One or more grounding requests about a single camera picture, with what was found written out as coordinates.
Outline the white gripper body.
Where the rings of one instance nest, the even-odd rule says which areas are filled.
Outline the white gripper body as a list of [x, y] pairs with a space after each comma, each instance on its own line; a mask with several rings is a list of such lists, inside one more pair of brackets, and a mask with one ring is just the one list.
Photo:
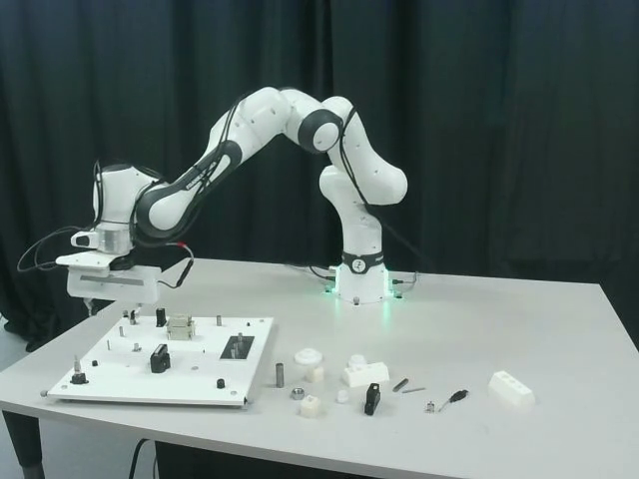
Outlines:
[[133, 303], [155, 303], [159, 299], [157, 266], [135, 265], [123, 270], [68, 267], [67, 291], [73, 297]]

